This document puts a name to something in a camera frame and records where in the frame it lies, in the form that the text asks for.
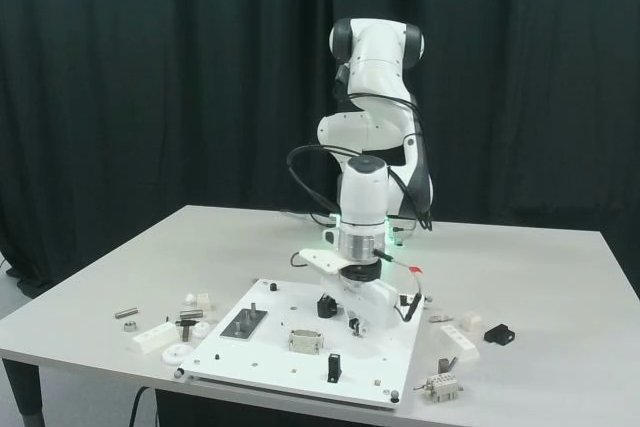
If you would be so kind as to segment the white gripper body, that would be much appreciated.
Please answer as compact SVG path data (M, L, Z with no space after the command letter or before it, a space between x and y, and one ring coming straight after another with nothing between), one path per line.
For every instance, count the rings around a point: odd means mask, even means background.
M400 323L395 310L399 294L380 279L357 282L338 274L322 275L320 284L348 318L361 320L363 328L395 328Z

